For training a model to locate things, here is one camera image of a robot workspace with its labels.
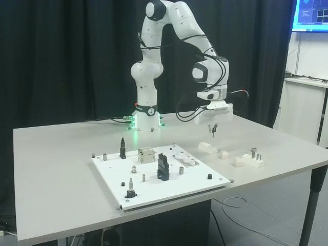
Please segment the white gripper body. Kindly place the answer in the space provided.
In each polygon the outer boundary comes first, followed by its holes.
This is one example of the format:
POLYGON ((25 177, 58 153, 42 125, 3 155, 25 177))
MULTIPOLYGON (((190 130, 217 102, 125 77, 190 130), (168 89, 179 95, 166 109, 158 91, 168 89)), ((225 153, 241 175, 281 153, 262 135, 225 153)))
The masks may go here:
POLYGON ((194 122, 197 125, 214 125, 231 121, 233 119, 233 104, 226 102, 211 102, 205 106, 198 116, 195 117, 194 122))

